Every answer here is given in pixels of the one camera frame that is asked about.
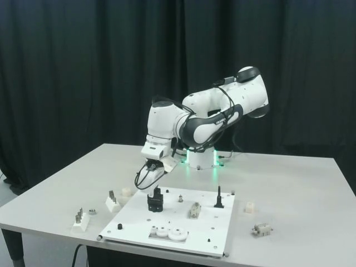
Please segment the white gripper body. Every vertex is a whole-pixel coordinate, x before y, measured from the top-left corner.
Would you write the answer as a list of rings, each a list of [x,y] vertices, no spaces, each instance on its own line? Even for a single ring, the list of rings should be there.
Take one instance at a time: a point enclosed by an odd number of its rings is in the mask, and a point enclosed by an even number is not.
[[[145,166],[139,174],[138,189],[147,195],[153,195],[154,189],[159,183],[159,179],[164,175],[165,170],[163,167],[159,167],[154,170],[150,170]]]

